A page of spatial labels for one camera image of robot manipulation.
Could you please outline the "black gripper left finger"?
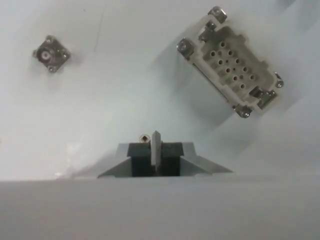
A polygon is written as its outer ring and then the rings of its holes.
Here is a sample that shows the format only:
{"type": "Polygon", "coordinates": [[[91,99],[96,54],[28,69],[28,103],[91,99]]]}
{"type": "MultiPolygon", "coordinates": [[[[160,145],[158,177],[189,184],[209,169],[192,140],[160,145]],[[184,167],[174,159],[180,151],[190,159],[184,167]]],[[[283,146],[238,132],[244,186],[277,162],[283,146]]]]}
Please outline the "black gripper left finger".
{"type": "Polygon", "coordinates": [[[118,163],[100,173],[98,178],[134,178],[152,175],[150,143],[120,143],[115,153],[118,163]]]}

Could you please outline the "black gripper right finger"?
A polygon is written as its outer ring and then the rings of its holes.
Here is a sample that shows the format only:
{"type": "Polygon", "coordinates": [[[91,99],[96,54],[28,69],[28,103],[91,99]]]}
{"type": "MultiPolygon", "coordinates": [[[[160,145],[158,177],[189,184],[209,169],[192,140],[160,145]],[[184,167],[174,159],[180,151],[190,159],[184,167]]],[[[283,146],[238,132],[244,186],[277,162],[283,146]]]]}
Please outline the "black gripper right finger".
{"type": "Polygon", "coordinates": [[[162,177],[193,177],[233,171],[196,153],[192,142],[163,142],[159,174],[162,177]]]}

